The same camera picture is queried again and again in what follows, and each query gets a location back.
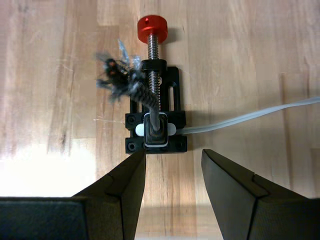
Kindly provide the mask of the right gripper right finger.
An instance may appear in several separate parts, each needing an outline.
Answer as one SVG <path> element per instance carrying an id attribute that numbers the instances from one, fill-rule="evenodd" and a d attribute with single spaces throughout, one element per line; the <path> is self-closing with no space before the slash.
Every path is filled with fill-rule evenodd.
<path id="1" fill-rule="evenodd" d="M 318 240 L 320 200 L 280 186 L 203 149 L 206 192 L 225 240 Z"/>

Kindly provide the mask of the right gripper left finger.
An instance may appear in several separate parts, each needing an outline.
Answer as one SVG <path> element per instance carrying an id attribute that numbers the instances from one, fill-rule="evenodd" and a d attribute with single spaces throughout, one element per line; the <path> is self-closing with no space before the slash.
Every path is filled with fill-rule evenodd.
<path id="1" fill-rule="evenodd" d="M 132 240 L 146 180 L 139 150 L 71 197 L 2 197 L 3 240 Z"/>

